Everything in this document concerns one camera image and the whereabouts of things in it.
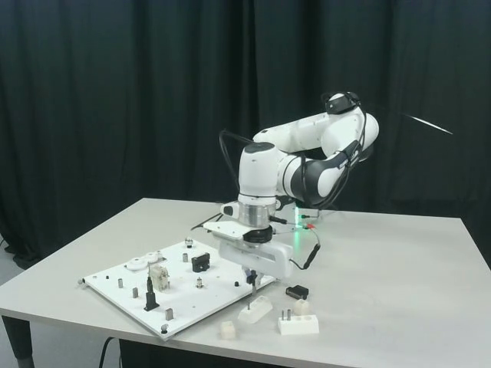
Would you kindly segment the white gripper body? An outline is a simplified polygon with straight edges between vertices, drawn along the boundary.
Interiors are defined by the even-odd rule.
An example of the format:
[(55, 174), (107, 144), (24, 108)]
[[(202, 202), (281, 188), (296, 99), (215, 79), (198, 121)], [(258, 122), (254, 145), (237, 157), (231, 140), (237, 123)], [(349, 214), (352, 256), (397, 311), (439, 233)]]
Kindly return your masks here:
[(274, 278), (289, 278), (292, 274), (293, 247), (280, 241), (249, 246), (244, 241), (217, 239), (221, 258), (241, 265), (244, 269)]

